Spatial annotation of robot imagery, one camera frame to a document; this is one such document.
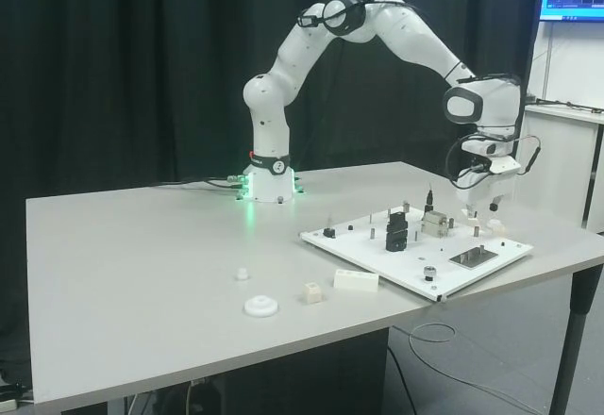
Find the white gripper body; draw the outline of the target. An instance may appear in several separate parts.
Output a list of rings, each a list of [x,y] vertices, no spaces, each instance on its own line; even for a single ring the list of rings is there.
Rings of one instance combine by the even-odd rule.
[[[456,181],[458,199],[465,205],[487,204],[512,193],[513,174],[487,174],[463,170]]]

